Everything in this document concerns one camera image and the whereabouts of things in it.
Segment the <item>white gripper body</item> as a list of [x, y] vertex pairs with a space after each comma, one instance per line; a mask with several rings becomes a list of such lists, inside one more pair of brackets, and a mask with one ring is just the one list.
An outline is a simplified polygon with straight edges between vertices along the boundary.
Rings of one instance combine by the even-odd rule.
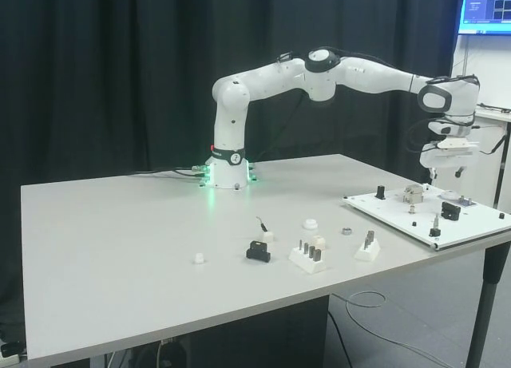
[[479, 147], [442, 149], [434, 143], [422, 148], [419, 163], [424, 168], [460, 168], [474, 164], [479, 154]]

